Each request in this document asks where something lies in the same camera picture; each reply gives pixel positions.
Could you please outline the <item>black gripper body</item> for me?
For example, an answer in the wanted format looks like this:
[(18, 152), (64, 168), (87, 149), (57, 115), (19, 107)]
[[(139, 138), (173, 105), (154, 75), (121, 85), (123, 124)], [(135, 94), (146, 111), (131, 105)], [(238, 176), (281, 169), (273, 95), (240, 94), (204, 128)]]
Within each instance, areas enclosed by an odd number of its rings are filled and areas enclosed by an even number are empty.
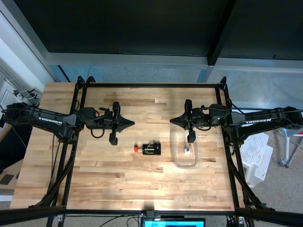
[[(121, 111), (121, 107), (119, 102), (114, 102), (112, 106), (112, 111), (109, 108), (100, 107), (99, 110), (103, 111), (104, 114), (98, 116), (93, 120), (91, 126), (91, 135), (96, 139), (100, 139), (104, 136), (105, 130), (111, 130), (112, 132), (109, 135), (109, 142), (111, 145), (118, 144), (118, 138), (116, 137), (116, 133), (118, 130), (119, 123), (119, 115)], [(95, 136), (93, 130), (102, 130), (102, 134), (100, 136)]]
[(185, 113), (187, 114), (187, 142), (194, 143), (196, 140), (194, 128), (199, 131), (208, 131), (211, 129), (211, 124), (205, 119), (202, 108), (192, 108), (192, 101), (190, 99), (186, 99), (185, 101)]

